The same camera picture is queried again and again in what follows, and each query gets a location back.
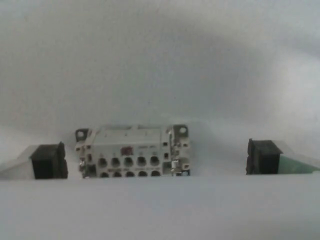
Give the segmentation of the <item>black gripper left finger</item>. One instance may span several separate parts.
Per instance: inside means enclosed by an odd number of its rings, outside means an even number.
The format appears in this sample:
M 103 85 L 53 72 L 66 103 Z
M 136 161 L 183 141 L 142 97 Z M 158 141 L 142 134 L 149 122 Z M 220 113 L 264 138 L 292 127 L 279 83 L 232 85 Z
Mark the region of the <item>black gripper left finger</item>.
M 30 145 L 17 158 L 0 164 L 2 181 L 67 179 L 68 175 L 63 142 Z

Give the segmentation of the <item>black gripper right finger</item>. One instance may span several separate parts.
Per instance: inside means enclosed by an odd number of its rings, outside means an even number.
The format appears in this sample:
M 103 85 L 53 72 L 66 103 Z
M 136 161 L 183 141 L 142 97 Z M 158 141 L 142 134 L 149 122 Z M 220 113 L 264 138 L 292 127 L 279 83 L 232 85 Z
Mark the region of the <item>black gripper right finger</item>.
M 256 140 L 247 145 L 247 175 L 297 175 L 320 172 L 320 161 L 290 148 L 281 140 Z

